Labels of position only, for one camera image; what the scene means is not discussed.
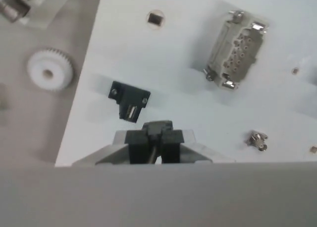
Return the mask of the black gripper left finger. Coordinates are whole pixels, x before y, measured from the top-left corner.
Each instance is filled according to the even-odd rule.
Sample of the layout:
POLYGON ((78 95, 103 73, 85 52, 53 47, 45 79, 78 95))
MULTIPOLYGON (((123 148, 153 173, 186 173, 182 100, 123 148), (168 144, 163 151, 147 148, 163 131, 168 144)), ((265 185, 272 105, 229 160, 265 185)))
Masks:
POLYGON ((73 165, 150 164, 151 162, 152 149, 146 132, 120 130, 115 133, 112 143, 75 161, 73 165))

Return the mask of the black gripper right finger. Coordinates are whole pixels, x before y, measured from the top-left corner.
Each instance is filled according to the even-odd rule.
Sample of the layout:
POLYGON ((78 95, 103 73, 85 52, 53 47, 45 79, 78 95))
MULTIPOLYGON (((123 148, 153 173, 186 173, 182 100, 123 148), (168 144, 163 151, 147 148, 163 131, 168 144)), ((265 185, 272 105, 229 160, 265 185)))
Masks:
POLYGON ((160 156, 163 164, 227 164, 234 163, 210 146, 196 141, 192 130, 166 131, 161 137, 160 156))

